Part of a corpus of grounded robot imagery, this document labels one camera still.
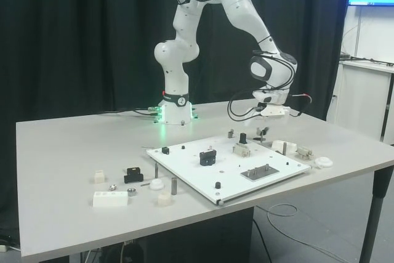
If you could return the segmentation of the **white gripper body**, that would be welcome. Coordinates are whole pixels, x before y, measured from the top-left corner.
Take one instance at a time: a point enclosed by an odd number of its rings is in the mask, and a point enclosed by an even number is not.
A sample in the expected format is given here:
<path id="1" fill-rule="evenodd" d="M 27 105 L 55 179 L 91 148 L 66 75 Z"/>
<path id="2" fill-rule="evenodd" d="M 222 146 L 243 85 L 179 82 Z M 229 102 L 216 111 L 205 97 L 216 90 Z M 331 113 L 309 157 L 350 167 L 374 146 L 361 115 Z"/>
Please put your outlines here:
<path id="1" fill-rule="evenodd" d="M 281 119 L 289 116 L 290 108 L 283 105 L 266 105 L 254 107 L 250 115 L 246 115 L 246 118 L 256 116 L 262 117 L 263 119 Z"/>

